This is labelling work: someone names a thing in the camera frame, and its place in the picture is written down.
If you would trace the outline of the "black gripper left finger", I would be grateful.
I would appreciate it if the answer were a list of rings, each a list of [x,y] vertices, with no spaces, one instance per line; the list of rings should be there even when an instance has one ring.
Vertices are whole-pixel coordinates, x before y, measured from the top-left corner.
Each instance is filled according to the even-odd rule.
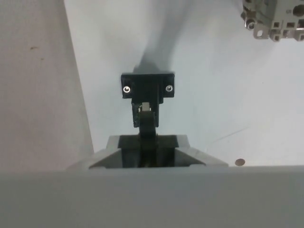
[[[139,166],[139,149],[122,149],[120,136],[110,136],[104,149],[69,166],[68,170],[122,169]]]

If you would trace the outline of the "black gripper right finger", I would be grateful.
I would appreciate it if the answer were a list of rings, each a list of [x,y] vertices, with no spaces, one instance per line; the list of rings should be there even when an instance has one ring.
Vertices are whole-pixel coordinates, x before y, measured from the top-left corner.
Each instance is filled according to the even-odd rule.
[[[192,147],[186,135],[159,135],[158,167],[190,167],[193,165],[228,167],[228,164]]]

